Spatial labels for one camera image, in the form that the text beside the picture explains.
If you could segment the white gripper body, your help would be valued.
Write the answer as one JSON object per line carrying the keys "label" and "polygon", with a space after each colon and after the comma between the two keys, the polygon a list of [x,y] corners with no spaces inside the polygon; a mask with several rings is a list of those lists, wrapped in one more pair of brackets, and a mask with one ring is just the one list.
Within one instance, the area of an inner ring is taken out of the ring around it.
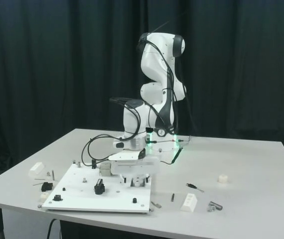
{"label": "white gripper body", "polygon": [[159,157],[147,156],[139,160],[121,160],[111,163],[111,173],[114,175],[154,174],[159,171]]}

